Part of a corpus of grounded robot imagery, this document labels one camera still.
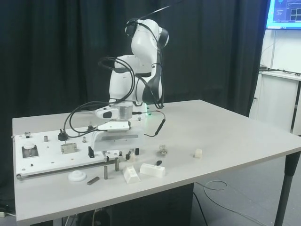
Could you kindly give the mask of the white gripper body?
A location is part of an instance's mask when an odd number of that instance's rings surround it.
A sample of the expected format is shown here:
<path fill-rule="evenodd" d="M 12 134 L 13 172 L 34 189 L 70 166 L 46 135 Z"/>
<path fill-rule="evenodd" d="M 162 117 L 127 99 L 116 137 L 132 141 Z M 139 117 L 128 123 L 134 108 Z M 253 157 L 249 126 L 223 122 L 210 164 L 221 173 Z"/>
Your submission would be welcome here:
<path fill-rule="evenodd" d="M 113 151 L 141 148 L 144 142 L 144 131 L 131 128 L 128 131 L 94 132 L 90 146 L 93 151 Z"/>

